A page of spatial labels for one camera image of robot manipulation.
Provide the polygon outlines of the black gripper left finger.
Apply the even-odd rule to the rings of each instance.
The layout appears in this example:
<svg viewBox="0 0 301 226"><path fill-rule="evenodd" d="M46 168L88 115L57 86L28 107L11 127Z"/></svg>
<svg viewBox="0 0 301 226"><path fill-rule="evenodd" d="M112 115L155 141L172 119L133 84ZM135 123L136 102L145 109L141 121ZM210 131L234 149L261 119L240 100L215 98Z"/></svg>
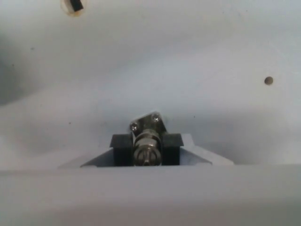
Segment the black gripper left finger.
<svg viewBox="0 0 301 226"><path fill-rule="evenodd" d="M133 136L130 134L115 134L111 138L108 150L102 153L89 153L61 165L61 168L84 167L132 167Z"/></svg>

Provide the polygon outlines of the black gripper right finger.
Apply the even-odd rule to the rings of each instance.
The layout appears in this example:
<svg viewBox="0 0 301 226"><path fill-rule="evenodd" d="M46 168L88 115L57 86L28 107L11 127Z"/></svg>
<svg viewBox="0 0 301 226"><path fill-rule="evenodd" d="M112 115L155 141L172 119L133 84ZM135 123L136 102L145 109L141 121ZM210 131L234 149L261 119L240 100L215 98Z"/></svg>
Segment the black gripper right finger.
<svg viewBox="0 0 301 226"><path fill-rule="evenodd" d="M190 134L165 134L163 136L162 165L233 166L234 162L194 144Z"/></svg>

